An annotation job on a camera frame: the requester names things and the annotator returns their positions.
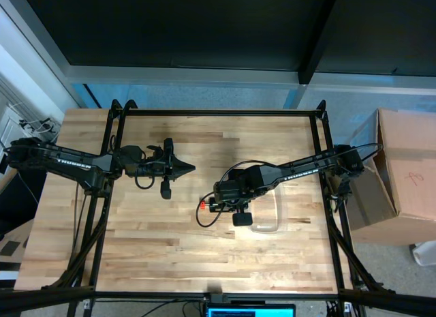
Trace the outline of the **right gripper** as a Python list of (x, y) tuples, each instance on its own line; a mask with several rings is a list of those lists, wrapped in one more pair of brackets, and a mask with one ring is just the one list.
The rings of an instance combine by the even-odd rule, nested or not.
[(243, 212), (253, 200), (253, 195), (245, 180), (216, 182), (213, 189), (213, 212)]

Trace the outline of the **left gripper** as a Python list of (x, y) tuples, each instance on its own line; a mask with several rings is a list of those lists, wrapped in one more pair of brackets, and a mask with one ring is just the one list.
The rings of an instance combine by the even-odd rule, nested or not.
[(174, 167), (174, 143), (171, 138), (166, 138), (163, 142), (163, 155), (164, 155), (164, 175), (169, 181), (175, 181), (175, 179), (182, 177), (190, 172), (193, 172), (196, 167), (175, 159)]

